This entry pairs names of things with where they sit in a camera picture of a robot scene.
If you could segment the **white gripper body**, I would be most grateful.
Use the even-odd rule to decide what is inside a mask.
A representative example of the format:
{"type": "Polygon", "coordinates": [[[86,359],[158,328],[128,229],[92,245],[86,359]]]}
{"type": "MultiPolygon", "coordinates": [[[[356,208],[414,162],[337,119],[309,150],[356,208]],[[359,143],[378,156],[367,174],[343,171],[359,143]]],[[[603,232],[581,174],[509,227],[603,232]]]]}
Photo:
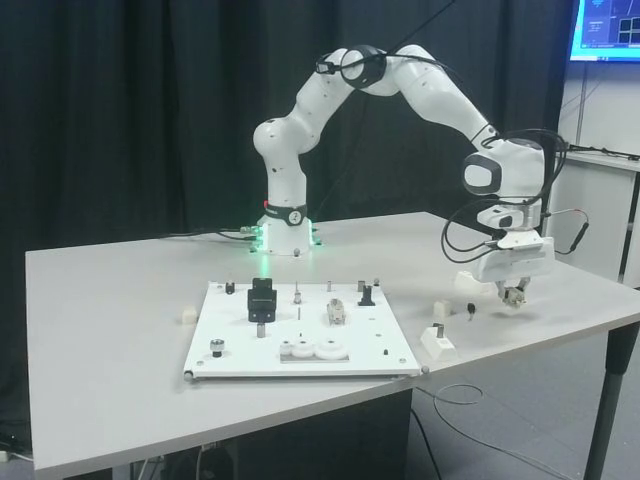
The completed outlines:
{"type": "Polygon", "coordinates": [[[544,237],[538,246],[488,253],[473,267],[473,277],[482,283],[519,280],[550,273],[554,262],[554,240],[544,237]]]}

